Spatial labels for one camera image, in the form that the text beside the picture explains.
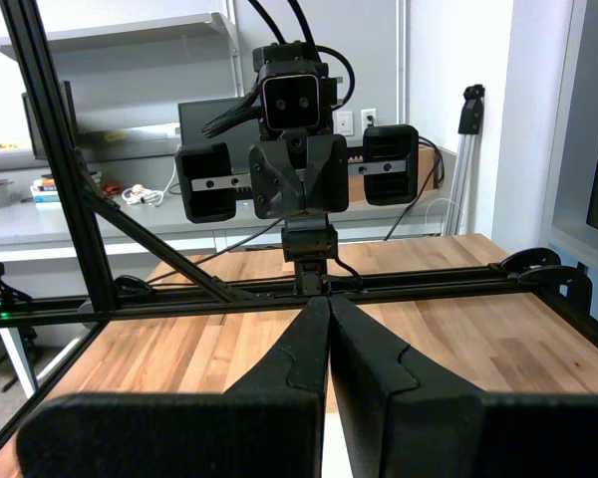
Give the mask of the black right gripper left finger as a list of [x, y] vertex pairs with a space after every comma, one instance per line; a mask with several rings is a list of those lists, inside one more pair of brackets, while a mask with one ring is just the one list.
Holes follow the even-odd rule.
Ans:
[[330, 305], [313, 298], [223, 393], [76, 393], [23, 424], [25, 477], [318, 477]]

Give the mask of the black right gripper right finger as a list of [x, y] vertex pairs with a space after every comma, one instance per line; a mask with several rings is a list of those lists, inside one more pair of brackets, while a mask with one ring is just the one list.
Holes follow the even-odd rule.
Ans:
[[331, 371], [357, 477], [598, 477], [598, 395], [488, 392], [344, 298]]

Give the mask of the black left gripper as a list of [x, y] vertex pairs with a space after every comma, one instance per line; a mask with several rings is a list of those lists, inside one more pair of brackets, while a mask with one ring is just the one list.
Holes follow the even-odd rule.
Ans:
[[232, 171], [226, 143], [183, 146], [175, 156], [186, 217], [221, 222], [236, 214], [237, 191], [246, 188], [258, 218], [295, 218], [344, 212], [349, 179], [363, 179], [375, 206], [412, 202], [418, 194], [419, 133], [407, 124], [370, 126], [359, 148], [360, 162], [339, 134], [285, 132], [277, 140], [253, 143], [248, 170]]

